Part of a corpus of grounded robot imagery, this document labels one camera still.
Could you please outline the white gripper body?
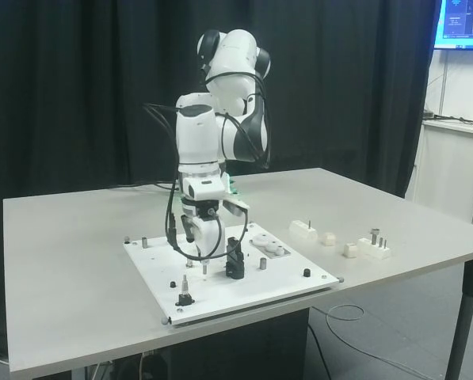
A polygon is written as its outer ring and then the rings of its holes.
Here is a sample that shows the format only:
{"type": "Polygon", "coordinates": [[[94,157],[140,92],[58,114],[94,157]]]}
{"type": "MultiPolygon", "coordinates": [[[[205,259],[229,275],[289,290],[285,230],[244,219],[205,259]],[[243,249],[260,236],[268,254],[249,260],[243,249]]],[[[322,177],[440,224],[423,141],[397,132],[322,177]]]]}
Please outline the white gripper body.
{"type": "Polygon", "coordinates": [[[219,216],[193,217],[192,224],[194,244],[200,260],[210,260],[223,254],[223,223],[219,216]]]}

